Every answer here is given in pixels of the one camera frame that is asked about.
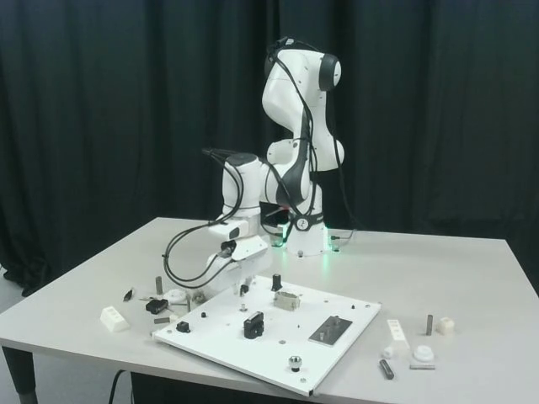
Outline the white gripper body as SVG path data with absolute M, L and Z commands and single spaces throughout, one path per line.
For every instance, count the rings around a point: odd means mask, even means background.
M 270 250 L 254 254 L 251 257 L 235 261 L 231 257 L 217 258 L 211 265 L 210 270 L 204 276 L 204 281 L 212 278 L 205 287 L 205 292 L 222 292 L 228 288 L 237 291 L 237 282 L 243 278 L 255 275 L 270 267 Z

